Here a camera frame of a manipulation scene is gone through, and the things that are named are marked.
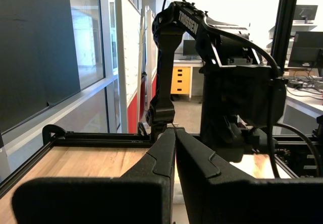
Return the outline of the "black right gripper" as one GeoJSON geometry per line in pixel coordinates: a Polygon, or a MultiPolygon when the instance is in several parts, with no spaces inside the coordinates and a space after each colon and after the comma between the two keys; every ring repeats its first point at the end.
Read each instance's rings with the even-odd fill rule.
{"type": "Polygon", "coordinates": [[[262,66],[203,66],[201,73],[201,142],[229,162],[268,153],[269,128],[285,107],[286,80],[262,66]]]}

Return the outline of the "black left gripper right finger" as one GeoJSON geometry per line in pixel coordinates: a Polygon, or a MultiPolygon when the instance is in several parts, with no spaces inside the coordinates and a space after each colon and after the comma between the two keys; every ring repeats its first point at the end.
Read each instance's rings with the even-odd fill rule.
{"type": "Polygon", "coordinates": [[[322,179],[256,179],[176,131],[176,161],[190,223],[322,223],[322,179]]]}

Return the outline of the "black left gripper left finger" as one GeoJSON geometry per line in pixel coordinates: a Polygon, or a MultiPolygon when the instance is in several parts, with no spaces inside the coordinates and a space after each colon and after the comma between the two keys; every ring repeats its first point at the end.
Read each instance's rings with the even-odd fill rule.
{"type": "Polygon", "coordinates": [[[167,129],[118,178],[38,178],[12,196],[17,223],[171,223],[176,136],[167,129]]]}

